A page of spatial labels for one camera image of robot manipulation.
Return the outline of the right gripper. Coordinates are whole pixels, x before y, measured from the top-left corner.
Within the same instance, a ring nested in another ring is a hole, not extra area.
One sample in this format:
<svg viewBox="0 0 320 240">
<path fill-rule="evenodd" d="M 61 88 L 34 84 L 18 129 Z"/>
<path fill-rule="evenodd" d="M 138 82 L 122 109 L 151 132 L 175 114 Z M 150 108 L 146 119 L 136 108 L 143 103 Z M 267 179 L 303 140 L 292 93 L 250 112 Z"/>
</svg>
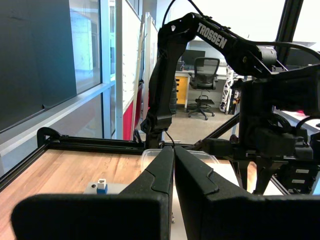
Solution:
<svg viewBox="0 0 320 240">
<path fill-rule="evenodd" d="M 320 67 L 311 65 L 274 74 L 268 78 L 238 81 L 241 91 L 238 141 L 207 139 L 207 152 L 229 157 L 239 186 L 248 188 L 248 166 L 256 163 L 253 194 L 264 194 L 273 174 L 293 163 L 315 164 L 308 132 L 300 121 L 292 126 L 274 112 L 303 111 L 306 119 L 320 116 Z"/>
</svg>

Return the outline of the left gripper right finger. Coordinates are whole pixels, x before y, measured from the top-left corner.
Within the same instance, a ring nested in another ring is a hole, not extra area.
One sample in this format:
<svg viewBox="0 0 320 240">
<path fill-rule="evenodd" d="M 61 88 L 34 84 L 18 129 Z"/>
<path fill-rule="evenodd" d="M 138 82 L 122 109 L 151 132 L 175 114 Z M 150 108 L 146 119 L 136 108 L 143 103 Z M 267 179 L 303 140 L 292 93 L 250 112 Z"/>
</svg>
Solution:
<svg viewBox="0 0 320 240">
<path fill-rule="evenodd" d="M 189 240 L 316 240 L 320 199 L 314 195 L 254 195 L 182 147 L 175 186 Z"/>
</svg>

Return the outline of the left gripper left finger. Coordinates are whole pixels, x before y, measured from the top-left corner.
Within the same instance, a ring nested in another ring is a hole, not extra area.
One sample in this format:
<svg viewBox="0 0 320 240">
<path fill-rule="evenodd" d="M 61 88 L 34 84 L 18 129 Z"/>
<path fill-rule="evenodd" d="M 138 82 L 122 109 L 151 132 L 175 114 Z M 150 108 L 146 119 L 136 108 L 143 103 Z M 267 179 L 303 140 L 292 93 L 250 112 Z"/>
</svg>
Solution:
<svg viewBox="0 0 320 240">
<path fill-rule="evenodd" d="M 18 240 L 168 240 L 174 151 L 164 147 L 118 194 L 38 194 L 11 214 Z"/>
</svg>

